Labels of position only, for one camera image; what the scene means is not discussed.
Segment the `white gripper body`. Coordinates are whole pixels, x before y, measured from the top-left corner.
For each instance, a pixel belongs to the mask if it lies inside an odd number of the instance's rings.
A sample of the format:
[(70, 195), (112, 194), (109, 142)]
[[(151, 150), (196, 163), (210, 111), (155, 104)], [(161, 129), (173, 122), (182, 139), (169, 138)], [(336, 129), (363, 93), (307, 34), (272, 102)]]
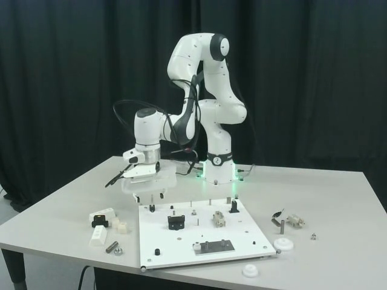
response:
[(164, 193), (177, 184), (175, 164), (161, 164), (158, 172), (141, 165), (123, 174), (121, 190), (128, 195)]

